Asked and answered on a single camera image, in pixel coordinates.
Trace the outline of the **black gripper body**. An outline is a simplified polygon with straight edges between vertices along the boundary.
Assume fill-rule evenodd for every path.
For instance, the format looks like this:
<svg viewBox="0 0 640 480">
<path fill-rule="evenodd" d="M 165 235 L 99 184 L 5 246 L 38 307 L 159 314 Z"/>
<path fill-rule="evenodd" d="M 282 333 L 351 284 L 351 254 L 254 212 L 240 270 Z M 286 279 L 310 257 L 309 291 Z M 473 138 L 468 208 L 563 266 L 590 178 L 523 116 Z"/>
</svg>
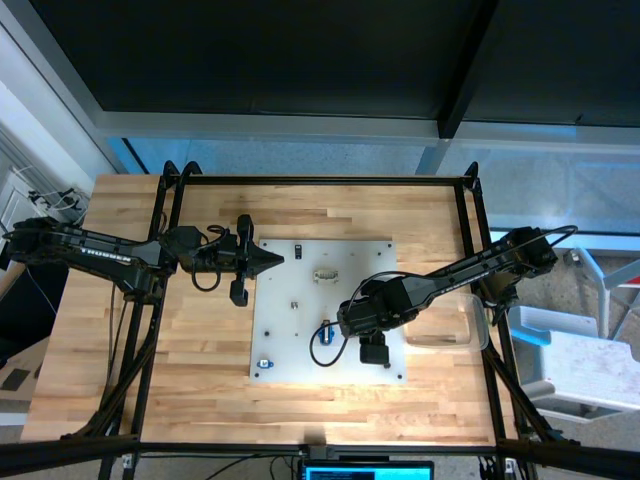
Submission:
<svg viewBox="0 0 640 480">
<path fill-rule="evenodd" d="M 359 316 L 363 318 L 363 326 L 358 334 L 360 362 L 389 365 L 385 333 L 399 325 L 400 281 L 372 280 L 363 287 L 362 293 Z"/>
<path fill-rule="evenodd" d="M 230 299 L 235 306 L 248 304 L 245 280 L 248 276 L 249 242 L 253 239 L 253 222 L 248 214 L 237 219 L 236 233 L 227 233 L 218 246 L 217 270 L 233 273 L 235 279 L 230 284 Z"/>
</svg>

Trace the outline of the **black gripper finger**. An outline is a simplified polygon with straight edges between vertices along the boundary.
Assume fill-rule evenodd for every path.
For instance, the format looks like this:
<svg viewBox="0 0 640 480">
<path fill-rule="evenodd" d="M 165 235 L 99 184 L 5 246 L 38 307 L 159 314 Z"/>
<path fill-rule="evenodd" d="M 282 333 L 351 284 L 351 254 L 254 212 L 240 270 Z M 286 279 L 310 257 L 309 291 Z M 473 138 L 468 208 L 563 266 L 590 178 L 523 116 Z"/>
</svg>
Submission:
<svg viewBox="0 0 640 480">
<path fill-rule="evenodd" d="M 253 259 L 248 262 L 248 276 L 256 277 L 259 274 L 284 263 L 283 259 Z"/>
<path fill-rule="evenodd" d="M 284 257 L 271 251 L 261 248 L 251 241 L 248 245 L 248 255 L 253 260 L 283 260 Z"/>
</svg>

